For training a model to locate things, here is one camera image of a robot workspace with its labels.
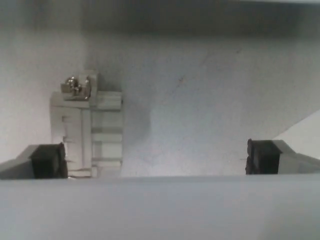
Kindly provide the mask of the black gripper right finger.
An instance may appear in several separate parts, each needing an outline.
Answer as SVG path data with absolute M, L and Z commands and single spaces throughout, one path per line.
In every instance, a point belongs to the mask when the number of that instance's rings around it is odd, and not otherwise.
M 247 175 L 318 174 L 320 160 L 295 152 L 283 140 L 247 141 Z

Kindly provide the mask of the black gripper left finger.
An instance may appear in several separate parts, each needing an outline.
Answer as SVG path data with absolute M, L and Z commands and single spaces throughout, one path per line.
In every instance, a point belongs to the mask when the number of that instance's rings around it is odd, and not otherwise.
M 68 178 L 64 144 L 29 145 L 16 158 L 0 164 L 0 178 L 2 180 Z

